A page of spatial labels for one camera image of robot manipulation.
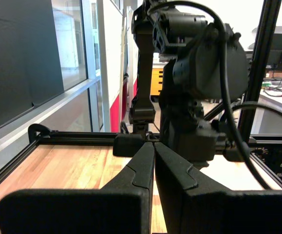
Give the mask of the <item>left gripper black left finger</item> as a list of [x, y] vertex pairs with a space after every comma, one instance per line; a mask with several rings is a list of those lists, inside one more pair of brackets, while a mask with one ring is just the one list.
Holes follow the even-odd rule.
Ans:
[[145, 143], [103, 188], [26, 189], [0, 200], [3, 234], [148, 234], [154, 146]]

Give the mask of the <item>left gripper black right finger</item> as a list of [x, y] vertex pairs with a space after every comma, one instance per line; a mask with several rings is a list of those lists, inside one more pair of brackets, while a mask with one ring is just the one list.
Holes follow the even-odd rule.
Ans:
[[282, 234], [282, 190], [233, 191], [162, 143], [155, 176], [170, 234]]

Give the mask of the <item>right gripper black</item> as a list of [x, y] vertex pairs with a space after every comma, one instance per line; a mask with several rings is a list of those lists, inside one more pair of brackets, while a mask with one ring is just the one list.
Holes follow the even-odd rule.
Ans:
[[206, 167], [215, 155], [222, 154], [227, 161], [244, 162], [226, 122], [201, 120], [191, 132], [179, 132], [170, 121], [163, 124], [164, 133], [119, 133], [113, 142], [115, 156], [133, 157], [147, 142], [161, 142], [198, 168]]

